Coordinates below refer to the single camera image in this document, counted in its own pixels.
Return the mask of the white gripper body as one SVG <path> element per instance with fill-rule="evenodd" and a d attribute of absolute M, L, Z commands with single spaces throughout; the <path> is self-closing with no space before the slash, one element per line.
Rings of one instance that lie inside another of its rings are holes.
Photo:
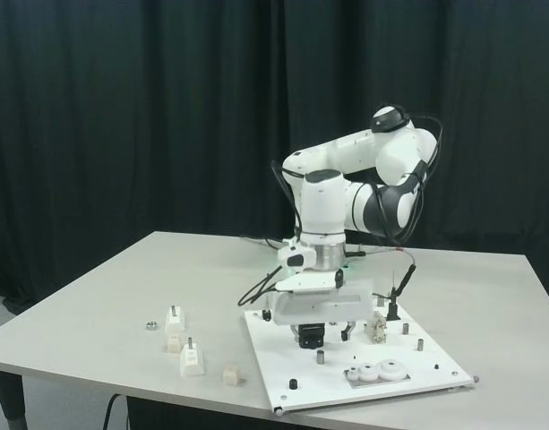
<path fill-rule="evenodd" d="M 371 279 L 347 280 L 341 288 L 279 292 L 272 307 L 277 325 L 351 323 L 373 315 Z"/>

